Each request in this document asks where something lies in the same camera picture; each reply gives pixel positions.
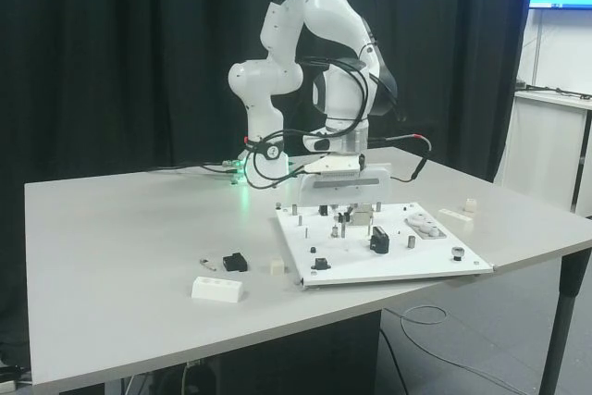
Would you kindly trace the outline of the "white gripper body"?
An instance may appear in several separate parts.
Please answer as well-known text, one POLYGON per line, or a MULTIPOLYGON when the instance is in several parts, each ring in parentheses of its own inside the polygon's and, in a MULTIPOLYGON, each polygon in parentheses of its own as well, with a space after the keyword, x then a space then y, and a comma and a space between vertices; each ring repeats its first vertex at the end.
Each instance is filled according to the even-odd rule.
POLYGON ((385 202, 390 196, 391 164, 369 164, 359 172, 306 175, 299 204, 346 205, 385 202))

